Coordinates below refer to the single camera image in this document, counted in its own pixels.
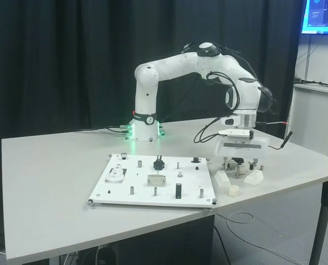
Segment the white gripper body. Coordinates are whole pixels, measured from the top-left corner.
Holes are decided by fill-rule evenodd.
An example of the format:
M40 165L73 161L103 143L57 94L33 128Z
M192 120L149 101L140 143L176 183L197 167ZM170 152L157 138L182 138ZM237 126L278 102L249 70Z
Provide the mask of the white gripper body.
M214 154L220 157L263 159L268 156L267 137L255 137L252 140L232 137L219 137Z

